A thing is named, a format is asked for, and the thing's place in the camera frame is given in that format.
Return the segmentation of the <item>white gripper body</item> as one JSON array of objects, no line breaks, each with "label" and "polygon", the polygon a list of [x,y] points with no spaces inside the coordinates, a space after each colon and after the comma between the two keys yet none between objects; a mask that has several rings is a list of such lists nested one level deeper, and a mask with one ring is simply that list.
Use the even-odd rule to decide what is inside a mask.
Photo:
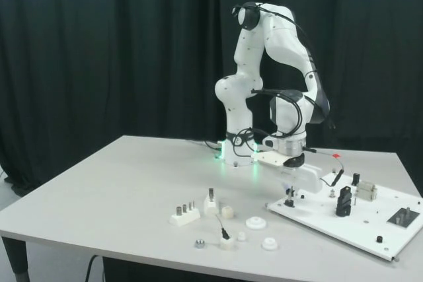
[{"label": "white gripper body", "polygon": [[305,190],[306,192],[319,193],[323,184],[320,180],[323,170],[317,166],[303,164],[299,168],[283,167],[281,169],[282,184],[286,189],[293,188],[295,191]]}]

